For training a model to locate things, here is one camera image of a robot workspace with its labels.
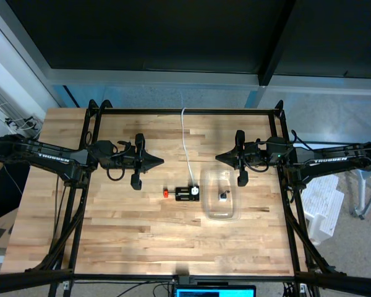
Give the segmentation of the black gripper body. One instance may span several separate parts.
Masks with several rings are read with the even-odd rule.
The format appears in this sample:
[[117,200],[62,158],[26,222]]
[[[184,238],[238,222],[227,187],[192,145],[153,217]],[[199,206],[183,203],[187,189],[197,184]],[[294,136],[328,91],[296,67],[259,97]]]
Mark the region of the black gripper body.
[[245,168],[250,169],[255,173],[265,172],[265,161],[261,156],[261,151],[255,142],[245,141],[245,132],[237,130],[235,136],[235,170],[239,171],[237,177],[237,185],[244,187],[249,182],[249,175]]
[[135,136],[135,145],[130,142],[124,144],[124,150],[120,152],[120,168],[123,173],[125,170],[134,170],[130,178],[130,185],[134,190],[142,189],[140,173],[142,172],[143,152],[145,151],[144,135],[139,133]]

